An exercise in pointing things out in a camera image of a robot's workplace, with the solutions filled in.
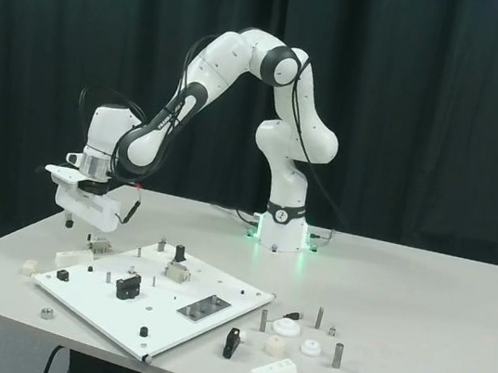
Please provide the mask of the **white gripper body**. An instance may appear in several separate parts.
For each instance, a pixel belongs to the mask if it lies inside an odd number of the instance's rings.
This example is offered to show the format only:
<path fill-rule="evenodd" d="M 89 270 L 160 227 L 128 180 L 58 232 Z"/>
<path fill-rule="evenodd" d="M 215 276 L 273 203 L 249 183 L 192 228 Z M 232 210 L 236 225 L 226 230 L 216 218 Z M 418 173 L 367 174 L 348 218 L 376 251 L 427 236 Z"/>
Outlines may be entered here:
<path fill-rule="evenodd" d="M 56 204 L 91 226 L 117 229 L 121 204 L 108 196 L 83 192 L 75 186 L 58 185 Z"/>

